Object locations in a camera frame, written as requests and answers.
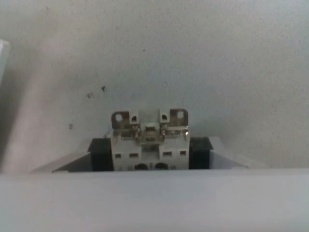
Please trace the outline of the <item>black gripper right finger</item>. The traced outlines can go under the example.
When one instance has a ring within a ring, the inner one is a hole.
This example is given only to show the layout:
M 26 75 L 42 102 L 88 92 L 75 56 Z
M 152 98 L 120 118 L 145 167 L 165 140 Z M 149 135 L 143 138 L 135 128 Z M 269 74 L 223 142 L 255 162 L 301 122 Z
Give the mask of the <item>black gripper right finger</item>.
M 189 148 L 190 170 L 247 169 L 248 165 L 229 153 L 218 137 L 192 137 Z

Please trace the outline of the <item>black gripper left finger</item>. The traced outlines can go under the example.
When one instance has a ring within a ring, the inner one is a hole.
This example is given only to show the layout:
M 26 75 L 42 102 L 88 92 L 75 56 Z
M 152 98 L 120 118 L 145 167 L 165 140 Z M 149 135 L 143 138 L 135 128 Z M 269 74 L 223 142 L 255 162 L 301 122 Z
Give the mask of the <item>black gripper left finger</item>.
M 87 173 L 113 171 L 110 138 L 86 139 L 77 150 L 44 164 L 33 173 Z

